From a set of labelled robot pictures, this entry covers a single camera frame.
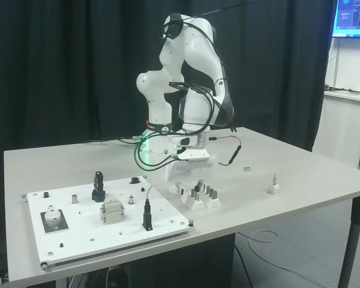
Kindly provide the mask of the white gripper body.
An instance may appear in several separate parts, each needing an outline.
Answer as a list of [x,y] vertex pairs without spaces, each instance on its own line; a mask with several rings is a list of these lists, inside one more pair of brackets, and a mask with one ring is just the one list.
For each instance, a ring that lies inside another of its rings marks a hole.
[[214,164],[210,161],[174,161],[163,169],[163,180],[172,183],[198,181],[213,172]]

